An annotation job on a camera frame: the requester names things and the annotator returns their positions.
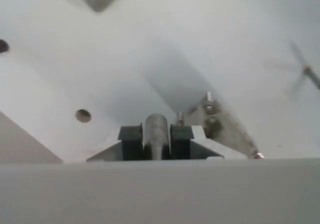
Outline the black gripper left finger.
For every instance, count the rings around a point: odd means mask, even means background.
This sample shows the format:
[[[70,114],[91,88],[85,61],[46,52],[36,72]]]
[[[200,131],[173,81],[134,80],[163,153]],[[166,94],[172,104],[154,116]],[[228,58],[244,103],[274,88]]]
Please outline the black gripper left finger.
[[[122,126],[117,142],[87,161],[140,161],[144,159],[143,148],[143,126]]]

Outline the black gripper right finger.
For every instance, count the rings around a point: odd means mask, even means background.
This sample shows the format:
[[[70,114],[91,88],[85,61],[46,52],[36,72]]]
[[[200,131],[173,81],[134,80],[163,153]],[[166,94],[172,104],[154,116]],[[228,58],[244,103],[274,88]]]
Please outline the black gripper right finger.
[[[207,159],[221,157],[221,154],[194,141],[191,126],[170,126],[170,156],[174,160]]]

